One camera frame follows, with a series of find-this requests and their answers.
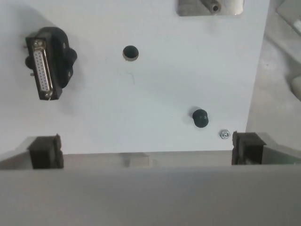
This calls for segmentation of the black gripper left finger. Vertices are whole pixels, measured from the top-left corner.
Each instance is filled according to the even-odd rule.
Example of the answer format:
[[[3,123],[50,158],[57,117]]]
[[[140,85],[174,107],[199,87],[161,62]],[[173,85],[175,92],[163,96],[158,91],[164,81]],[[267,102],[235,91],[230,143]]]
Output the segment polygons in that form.
[[[27,137],[14,150],[0,154],[2,170],[63,169],[64,158],[61,137]]]

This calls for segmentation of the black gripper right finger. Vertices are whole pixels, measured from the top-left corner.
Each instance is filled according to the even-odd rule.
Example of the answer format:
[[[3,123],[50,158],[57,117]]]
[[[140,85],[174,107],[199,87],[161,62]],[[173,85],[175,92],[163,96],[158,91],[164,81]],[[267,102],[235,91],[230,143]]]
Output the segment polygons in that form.
[[[237,132],[232,135],[232,165],[293,165],[301,163],[300,150],[280,145],[267,133]]]

